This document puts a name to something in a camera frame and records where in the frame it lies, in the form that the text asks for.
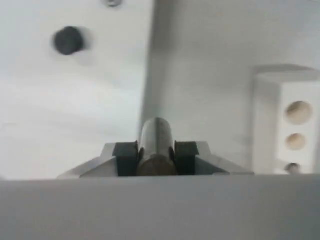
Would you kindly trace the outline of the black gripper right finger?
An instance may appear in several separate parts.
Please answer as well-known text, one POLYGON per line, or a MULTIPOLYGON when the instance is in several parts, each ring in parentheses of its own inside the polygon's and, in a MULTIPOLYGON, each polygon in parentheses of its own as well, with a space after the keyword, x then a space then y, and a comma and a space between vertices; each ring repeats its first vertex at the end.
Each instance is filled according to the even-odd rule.
POLYGON ((255 174, 252 170, 213 154, 206 141, 176 141, 174 151, 175 166, 180 176, 255 174))

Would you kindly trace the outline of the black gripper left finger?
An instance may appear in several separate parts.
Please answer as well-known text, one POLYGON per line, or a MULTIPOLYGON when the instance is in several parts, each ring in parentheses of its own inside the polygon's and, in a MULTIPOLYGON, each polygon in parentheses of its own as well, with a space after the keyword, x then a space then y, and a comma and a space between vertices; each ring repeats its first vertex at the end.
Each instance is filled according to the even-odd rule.
POLYGON ((135 177, 138 163, 139 151, 136 141, 107 143, 99 157, 78 165, 57 178, 135 177))

